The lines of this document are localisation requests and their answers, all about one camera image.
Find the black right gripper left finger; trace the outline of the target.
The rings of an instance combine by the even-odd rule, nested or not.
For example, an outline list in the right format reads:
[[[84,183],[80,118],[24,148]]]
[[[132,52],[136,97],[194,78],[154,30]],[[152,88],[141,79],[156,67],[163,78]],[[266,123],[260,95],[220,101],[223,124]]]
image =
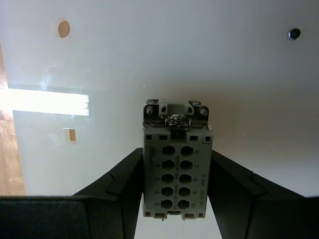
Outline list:
[[[2,196],[2,239],[132,239],[143,192],[135,149],[73,196]]]

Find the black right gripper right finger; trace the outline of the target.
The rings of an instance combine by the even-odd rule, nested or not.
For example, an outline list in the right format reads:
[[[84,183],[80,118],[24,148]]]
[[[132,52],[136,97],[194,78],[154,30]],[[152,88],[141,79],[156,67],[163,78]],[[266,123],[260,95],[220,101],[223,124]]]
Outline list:
[[[284,188],[213,151],[208,197],[224,239],[317,239],[319,199]]]

